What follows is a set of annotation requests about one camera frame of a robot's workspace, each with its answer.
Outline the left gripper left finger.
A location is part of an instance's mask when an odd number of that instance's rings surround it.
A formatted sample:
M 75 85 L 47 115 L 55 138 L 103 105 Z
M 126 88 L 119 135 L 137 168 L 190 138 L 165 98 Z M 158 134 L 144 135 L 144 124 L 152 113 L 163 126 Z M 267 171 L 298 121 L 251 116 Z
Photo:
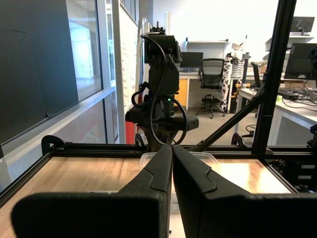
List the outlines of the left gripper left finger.
M 11 223 L 18 238 L 166 238 L 172 149 L 163 146 L 121 190 L 35 193 L 19 200 Z

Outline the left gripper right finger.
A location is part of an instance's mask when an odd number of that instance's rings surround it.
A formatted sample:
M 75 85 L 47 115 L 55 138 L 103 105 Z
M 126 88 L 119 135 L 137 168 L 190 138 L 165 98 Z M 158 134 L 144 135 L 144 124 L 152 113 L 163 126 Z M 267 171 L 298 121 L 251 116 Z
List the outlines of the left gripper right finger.
M 172 150 L 174 187 L 186 237 L 316 237 L 315 194 L 252 194 L 183 147 Z

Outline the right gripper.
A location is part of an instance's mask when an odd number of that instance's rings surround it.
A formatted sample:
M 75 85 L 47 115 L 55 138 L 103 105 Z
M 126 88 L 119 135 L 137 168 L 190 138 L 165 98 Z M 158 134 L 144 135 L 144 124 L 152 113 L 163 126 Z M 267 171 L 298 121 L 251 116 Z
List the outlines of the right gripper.
M 187 126 L 188 131 L 196 129 L 199 127 L 199 119 L 195 115 L 187 115 Z M 140 127 L 146 129 L 146 138 L 148 141 L 147 148 L 149 151 L 158 151 L 161 145 L 157 142 L 154 136 L 150 132 L 149 124 L 149 112 L 133 107 L 125 114 L 125 120 L 137 124 Z M 159 131 L 161 133 L 161 142 L 164 145 L 171 145 L 174 143 L 176 132 L 183 130 L 185 128 L 185 120 L 183 115 L 172 116 L 166 118 L 164 116 L 159 116 L 158 119 L 153 118 L 153 129 L 155 132 Z

